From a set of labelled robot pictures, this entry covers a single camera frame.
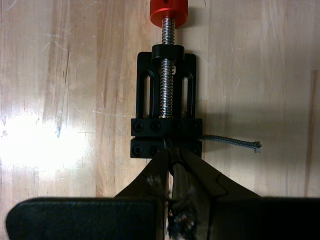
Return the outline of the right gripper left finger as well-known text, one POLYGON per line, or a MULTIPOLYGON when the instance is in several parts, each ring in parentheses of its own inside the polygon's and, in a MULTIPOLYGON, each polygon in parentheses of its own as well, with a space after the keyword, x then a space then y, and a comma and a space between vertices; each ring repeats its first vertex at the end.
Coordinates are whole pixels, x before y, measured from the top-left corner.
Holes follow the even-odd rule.
POLYGON ((158 152, 114 197, 37 197, 5 219, 11 240, 162 240, 169 152, 158 152))

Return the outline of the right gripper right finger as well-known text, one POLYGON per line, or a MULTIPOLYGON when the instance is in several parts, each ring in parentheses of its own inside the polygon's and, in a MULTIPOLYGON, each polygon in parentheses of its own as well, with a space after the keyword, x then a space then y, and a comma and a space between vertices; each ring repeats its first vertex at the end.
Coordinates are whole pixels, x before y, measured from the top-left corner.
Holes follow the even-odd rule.
POLYGON ((181 150, 198 211, 200 240, 318 240, 320 200, 260 196, 181 150))

